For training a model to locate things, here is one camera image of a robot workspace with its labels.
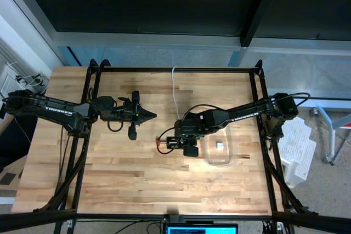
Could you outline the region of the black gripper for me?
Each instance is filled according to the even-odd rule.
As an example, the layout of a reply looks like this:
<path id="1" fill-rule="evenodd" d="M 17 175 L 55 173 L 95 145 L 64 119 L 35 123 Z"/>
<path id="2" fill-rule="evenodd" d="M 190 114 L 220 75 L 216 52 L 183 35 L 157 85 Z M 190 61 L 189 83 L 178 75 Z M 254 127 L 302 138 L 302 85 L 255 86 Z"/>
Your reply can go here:
<path id="1" fill-rule="evenodd" d="M 115 130 L 115 132 L 119 132 L 122 130 L 124 122 L 129 122 L 130 126 L 128 128 L 128 138 L 130 140 L 137 139 L 136 125 L 139 118 L 139 124 L 143 124 L 147 121 L 150 121 L 157 117 L 157 115 L 153 112 L 145 110 L 140 105 L 140 95 L 137 90 L 132 92 L 132 98 L 129 100 L 128 98 L 119 97 L 119 100 L 123 101 L 122 106 L 116 106 L 116 116 L 117 121 L 121 123 L 121 126 Z"/>
<path id="2" fill-rule="evenodd" d="M 199 148 L 197 147 L 197 140 L 195 138 L 184 138 L 183 155 L 194 158 L 199 156 Z"/>

